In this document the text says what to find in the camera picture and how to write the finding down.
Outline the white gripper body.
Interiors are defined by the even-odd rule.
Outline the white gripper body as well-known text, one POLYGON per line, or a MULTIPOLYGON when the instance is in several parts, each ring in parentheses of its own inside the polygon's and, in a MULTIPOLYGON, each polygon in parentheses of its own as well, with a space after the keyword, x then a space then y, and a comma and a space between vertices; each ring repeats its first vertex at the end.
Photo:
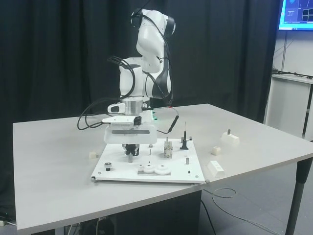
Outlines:
POLYGON ((108 144, 154 144, 157 129, 154 125, 140 125, 133 129, 105 129, 104 142, 108 144))

